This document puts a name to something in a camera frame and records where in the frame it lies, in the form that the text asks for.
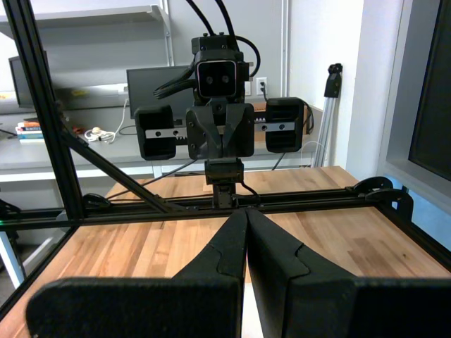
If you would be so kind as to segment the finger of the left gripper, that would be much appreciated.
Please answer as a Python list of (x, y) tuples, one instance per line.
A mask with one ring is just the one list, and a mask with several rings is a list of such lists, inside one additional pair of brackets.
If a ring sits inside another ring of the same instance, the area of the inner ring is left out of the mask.
[(254, 107), (228, 104), (223, 131), (223, 157), (249, 157), (254, 154)]
[(190, 158), (222, 158), (222, 139), (210, 106), (194, 106), (187, 111), (187, 144)]

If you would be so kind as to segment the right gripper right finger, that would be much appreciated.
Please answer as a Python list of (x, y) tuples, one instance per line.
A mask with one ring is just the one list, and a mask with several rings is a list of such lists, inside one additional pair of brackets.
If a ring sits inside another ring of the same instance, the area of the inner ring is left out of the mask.
[(265, 337), (449, 337), (450, 281), (357, 277), (258, 211), (248, 263)]

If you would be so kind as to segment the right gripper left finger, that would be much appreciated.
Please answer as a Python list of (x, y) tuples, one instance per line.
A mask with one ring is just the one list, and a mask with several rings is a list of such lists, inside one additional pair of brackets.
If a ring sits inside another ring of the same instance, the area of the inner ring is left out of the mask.
[(172, 278), (74, 277), (27, 303), (33, 337), (239, 337), (247, 215), (232, 214)]

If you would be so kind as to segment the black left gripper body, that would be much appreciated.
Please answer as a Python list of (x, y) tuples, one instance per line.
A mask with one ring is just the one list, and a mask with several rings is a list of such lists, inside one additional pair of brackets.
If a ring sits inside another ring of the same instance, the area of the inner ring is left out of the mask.
[[(205, 106), (213, 109), (214, 122), (223, 141), (226, 124), (227, 101), (212, 101)], [(187, 123), (176, 127), (170, 106), (141, 107), (135, 112), (138, 144), (143, 159), (166, 160), (176, 155), (179, 139), (187, 142)], [(264, 119), (256, 121), (254, 111), (254, 138), (256, 132), (264, 132), (266, 149), (271, 153), (297, 152), (302, 147), (304, 131), (304, 102), (298, 98), (269, 99), (266, 102)], [(191, 158), (192, 160), (219, 158)]]

